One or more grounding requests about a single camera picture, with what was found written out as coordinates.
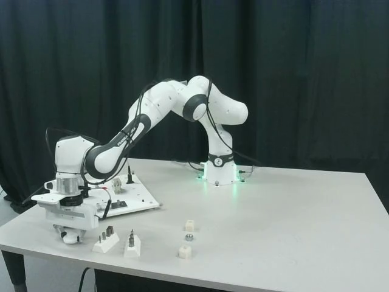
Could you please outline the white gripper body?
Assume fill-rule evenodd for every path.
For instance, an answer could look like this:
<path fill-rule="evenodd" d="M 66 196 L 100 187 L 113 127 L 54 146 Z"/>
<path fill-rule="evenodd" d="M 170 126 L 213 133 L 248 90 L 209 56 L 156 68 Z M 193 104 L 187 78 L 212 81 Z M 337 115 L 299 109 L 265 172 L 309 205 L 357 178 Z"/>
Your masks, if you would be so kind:
<path fill-rule="evenodd" d="M 46 207 L 46 218 L 52 224 L 74 229 L 95 229 L 99 225 L 96 207 L 88 204 Z"/>

